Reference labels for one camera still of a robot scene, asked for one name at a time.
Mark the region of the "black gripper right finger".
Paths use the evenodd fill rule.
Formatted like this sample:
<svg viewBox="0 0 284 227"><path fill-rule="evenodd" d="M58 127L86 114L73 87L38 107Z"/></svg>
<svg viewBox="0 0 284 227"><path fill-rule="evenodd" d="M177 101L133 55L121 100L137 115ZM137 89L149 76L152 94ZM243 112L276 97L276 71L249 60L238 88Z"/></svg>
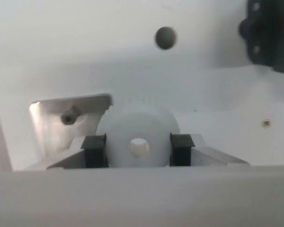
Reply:
<svg viewBox="0 0 284 227"><path fill-rule="evenodd" d="M247 161L206 145L200 134L170 134L170 166L248 165Z"/></svg>

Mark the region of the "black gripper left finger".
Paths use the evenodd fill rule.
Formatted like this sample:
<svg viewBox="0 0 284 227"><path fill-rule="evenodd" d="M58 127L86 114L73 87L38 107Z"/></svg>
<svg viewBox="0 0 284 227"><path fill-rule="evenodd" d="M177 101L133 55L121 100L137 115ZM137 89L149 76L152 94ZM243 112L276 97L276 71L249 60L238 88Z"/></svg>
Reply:
<svg viewBox="0 0 284 227"><path fill-rule="evenodd" d="M47 169L108 168L108 159L105 152L106 141L106 134L86 136L80 150L75 150L74 154L60 158L60 160L50 164Z"/></svg>

